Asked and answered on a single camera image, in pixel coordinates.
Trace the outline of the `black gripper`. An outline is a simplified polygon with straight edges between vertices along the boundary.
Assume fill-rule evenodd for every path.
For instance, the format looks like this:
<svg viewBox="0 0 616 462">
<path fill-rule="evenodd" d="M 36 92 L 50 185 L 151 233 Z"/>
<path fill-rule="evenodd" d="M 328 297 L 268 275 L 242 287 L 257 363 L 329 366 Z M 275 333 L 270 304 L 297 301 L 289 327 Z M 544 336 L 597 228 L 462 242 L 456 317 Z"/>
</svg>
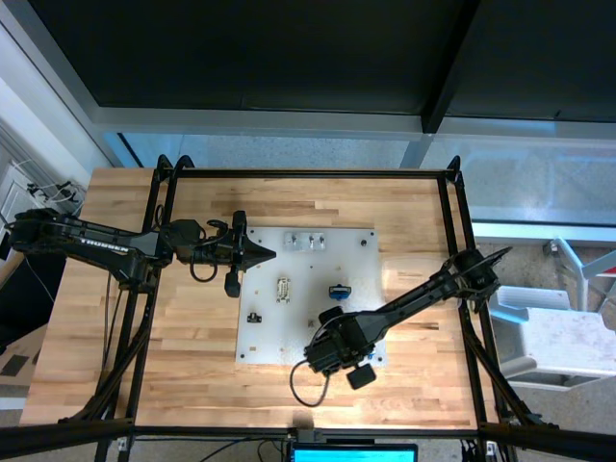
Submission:
<svg viewBox="0 0 616 462">
<path fill-rule="evenodd" d="M 320 328 L 304 349 L 305 359 L 315 373 L 329 377 L 352 368 L 346 378 L 353 390 L 376 380 L 372 365 L 362 365 L 373 353 L 375 340 L 371 340 L 360 325 L 361 315 L 363 312 L 344 313 L 342 308 L 331 308 L 319 314 Z"/>
<path fill-rule="evenodd" d="M 244 272 L 255 268 L 265 262 L 276 258 L 276 252 L 261 245 L 260 242 L 253 242 L 246 235 L 247 219 L 245 211 L 236 211 L 232 216 L 232 223 L 223 223 L 218 226 L 216 236 L 209 246 L 208 251 L 210 261 L 214 267 L 224 265 L 229 268 L 225 275 L 224 290 L 232 298 L 238 298 L 241 292 L 239 273 L 244 263 Z"/>
</svg>

